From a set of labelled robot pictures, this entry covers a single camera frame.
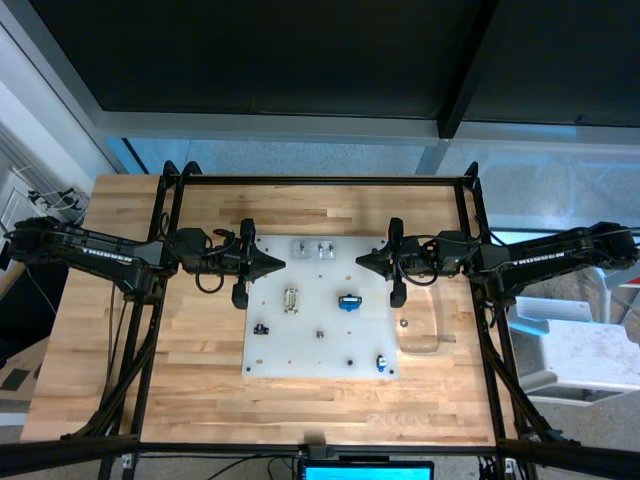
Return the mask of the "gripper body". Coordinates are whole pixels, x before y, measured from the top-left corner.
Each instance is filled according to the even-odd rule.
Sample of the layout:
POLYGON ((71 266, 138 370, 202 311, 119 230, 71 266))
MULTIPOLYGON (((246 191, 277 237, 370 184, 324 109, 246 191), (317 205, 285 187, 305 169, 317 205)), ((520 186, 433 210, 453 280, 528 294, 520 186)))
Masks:
POLYGON ((246 309, 249 302, 246 284, 250 280, 252 249, 256 235, 254 220, 243 219, 238 235, 224 229, 216 229, 214 234, 223 238, 223 243, 215 248, 214 254, 221 283, 224 283, 227 277, 236 278, 236 283, 232 286, 231 301, 236 309, 246 309))
POLYGON ((420 257, 421 246, 417 236, 404 236, 404 222, 392 217, 388 228, 389 265, 392 282, 390 306, 402 308, 408 298, 407 284, 417 287, 428 287, 431 279, 418 280, 420 275, 430 275, 425 261, 420 257))

